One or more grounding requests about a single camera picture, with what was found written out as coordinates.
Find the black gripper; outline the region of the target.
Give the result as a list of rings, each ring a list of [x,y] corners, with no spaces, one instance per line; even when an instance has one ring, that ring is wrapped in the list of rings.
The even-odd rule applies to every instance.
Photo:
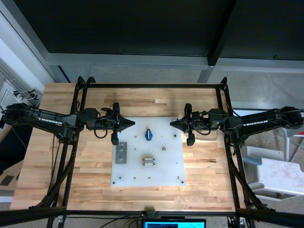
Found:
[[[195,134],[193,130],[198,134],[207,136],[209,134],[209,127],[205,123],[202,113],[199,111],[192,111],[192,105],[189,103],[185,104],[184,108],[185,117],[177,118],[176,120],[170,122],[170,126],[185,132],[188,134],[187,145],[193,146],[195,143]]]
[[[105,130],[106,132],[112,130],[111,134],[111,143],[112,145],[118,145],[118,132],[120,127],[120,106],[119,103],[113,103],[112,109],[110,108],[101,108],[101,111],[104,112],[104,115],[100,118],[100,130]],[[124,117],[121,117],[121,131],[134,126],[135,122]]]

